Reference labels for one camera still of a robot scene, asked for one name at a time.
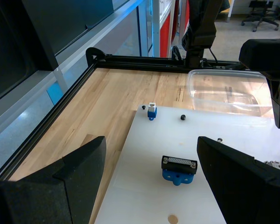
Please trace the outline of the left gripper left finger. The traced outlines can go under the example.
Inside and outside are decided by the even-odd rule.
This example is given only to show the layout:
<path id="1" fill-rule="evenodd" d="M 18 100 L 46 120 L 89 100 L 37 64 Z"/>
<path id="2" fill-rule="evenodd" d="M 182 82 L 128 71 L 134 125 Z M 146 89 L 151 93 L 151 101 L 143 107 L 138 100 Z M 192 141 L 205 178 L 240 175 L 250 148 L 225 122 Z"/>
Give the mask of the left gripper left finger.
<path id="1" fill-rule="evenodd" d="M 99 136 L 18 181 L 0 181 L 0 224 L 87 224 L 102 179 Z"/>

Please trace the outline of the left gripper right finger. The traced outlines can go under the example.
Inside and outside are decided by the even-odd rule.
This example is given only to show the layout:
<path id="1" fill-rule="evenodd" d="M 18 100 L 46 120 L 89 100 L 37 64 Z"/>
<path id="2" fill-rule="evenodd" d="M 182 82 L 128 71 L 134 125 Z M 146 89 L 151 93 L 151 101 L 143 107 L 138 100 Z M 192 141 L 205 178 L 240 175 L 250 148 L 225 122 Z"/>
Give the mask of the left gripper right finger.
<path id="1" fill-rule="evenodd" d="M 198 137 L 203 174 L 228 224 L 280 224 L 280 169 Z"/>

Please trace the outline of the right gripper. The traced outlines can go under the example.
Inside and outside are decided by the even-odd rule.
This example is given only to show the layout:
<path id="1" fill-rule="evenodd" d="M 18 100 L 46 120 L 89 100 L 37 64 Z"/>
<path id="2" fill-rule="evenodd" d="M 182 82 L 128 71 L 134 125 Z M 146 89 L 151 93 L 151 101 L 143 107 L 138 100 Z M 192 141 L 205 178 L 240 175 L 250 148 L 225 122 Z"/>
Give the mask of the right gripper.
<path id="1" fill-rule="evenodd" d="M 280 39 L 250 39 L 242 45 L 238 60 L 268 78 L 275 125 L 280 129 Z"/>

